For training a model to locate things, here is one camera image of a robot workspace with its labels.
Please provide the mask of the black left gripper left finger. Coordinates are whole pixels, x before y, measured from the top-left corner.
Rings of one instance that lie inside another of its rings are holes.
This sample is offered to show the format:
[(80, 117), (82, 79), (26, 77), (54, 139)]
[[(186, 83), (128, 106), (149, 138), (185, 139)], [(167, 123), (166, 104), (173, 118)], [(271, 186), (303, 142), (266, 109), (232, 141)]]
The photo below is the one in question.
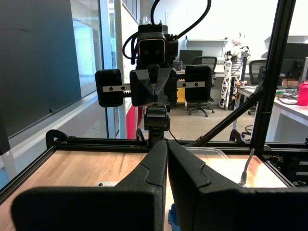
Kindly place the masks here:
[(159, 141), (113, 187), (36, 187), (19, 194), (11, 216), (18, 231), (161, 231), (167, 144)]

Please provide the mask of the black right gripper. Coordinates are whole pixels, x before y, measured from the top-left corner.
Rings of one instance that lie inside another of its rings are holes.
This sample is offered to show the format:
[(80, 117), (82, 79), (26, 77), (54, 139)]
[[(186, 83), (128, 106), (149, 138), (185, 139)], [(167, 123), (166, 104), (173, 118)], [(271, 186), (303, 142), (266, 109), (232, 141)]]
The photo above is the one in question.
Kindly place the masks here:
[(186, 100), (198, 103), (208, 98), (212, 69), (207, 65), (189, 65), (179, 81), (170, 63), (177, 55), (178, 40), (169, 35), (139, 35), (131, 50), (136, 68), (124, 84), (118, 69), (100, 70), (95, 74), (99, 105), (118, 107), (125, 97), (133, 106), (175, 105), (179, 88), (187, 88)]

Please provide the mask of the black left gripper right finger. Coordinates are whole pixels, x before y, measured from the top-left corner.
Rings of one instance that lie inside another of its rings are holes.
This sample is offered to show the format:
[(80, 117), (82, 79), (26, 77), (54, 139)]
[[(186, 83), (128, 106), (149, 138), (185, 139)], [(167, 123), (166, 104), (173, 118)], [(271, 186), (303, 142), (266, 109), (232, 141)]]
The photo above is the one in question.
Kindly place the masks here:
[(183, 231), (305, 231), (306, 188), (245, 188), (174, 141), (168, 176)]

